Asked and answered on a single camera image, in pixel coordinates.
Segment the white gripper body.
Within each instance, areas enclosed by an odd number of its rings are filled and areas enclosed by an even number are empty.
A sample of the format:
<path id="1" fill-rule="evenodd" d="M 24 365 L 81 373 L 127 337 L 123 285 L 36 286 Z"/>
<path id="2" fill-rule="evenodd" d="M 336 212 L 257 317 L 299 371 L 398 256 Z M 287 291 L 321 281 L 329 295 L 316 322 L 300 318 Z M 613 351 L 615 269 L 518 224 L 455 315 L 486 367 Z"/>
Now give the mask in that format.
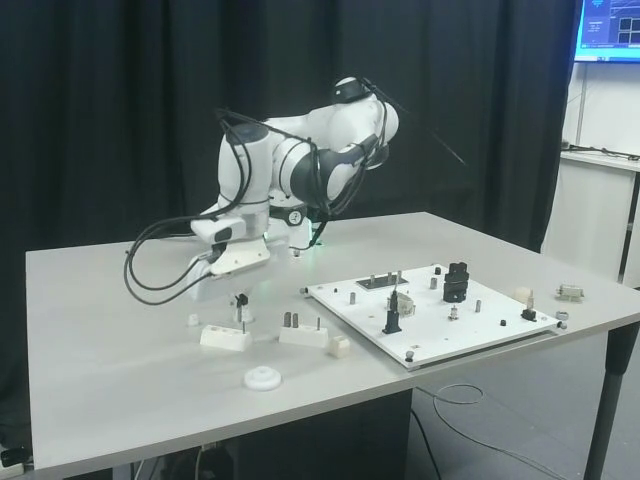
<path id="1" fill-rule="evenodd" d="M 219 276 L 214 276 L 210 272 L 211 265 L 205 260 L 194 260 L 190 267 L 191 270 L 187 275 L 188 284 L 204 277 L 187 291 L 189 297 L 196 302 L 243 293 L 271 276 L 271 268 L 268 265 Z"/>

